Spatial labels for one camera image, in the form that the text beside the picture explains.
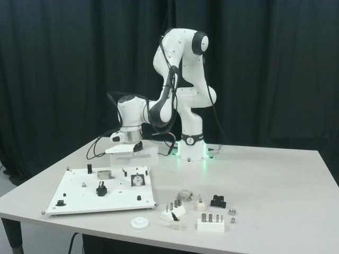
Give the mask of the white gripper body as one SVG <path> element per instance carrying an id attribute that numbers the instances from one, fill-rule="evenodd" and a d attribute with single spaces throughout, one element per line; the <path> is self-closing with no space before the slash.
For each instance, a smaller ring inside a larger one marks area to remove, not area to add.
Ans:
<path id="1" fill-rule="evenodd" d="M 114 153 L 110 157 L 111 167 L 149 167 L 157 163 L 157 148 L 144 148 L 138 152 Z"/>

